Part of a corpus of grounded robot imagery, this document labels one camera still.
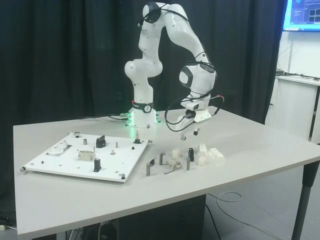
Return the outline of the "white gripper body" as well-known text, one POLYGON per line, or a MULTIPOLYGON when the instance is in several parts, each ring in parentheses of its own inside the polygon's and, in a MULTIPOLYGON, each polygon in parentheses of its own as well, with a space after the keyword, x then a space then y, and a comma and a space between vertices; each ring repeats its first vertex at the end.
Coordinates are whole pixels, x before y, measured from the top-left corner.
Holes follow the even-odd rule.
POLYGON ((196 112, 188 112, 184 115, 180 115, 177 119, 177 124, 174 127, 174 131, 178 133, 180 136, 184 134, 193 134, 194 130, 197 129, 198 126, 194 121, 196 117, 196 112))

